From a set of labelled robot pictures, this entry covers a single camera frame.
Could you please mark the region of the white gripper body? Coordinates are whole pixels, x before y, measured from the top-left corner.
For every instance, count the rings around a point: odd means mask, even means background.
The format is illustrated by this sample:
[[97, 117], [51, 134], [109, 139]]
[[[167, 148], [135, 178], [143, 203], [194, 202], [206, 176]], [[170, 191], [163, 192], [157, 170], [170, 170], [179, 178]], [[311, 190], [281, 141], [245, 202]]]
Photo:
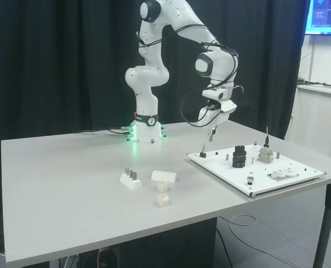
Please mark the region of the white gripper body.
[[221, 125], [229, 118], [229, 114], [221, 111], [220, 109], [203, 107], [200, 109], [198, 115], [197, 125], [204, 128], [214, 128]]

